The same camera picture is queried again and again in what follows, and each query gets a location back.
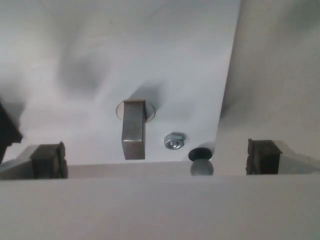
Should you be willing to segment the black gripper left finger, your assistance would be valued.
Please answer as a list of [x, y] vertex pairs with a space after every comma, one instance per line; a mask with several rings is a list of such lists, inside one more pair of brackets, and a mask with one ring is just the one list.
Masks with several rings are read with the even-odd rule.
[[28, 146], [16, 158], [0, 164], [1, 180], [67, 179], [66, 147], [56, 144]]

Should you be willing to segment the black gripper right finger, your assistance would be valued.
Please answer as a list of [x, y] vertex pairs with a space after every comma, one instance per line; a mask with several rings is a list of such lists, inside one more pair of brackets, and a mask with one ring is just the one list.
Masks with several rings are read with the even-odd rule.
[[319, 174], [320, 161], [295, 152], [281, 140], [248, 140], [247, 175]]

